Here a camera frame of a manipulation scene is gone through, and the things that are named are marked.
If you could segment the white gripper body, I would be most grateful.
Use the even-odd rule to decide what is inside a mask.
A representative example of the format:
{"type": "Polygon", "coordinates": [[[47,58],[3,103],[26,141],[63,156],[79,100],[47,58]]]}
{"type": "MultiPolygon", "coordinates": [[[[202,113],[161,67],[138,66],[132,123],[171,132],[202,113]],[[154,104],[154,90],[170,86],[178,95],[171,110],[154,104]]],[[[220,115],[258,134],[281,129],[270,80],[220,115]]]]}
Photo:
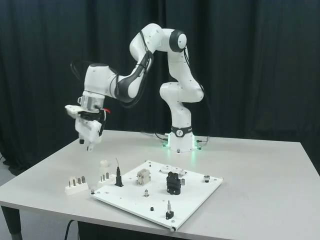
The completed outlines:
{"type": "Polygon", "coordinates": [[[93,144],[99,144],[102,140],[100,135],[102,124],[97,120],[84,120],[77,118],[75,120],[75,130],[78,136],[83,137],[84,141],[93,144]]]}

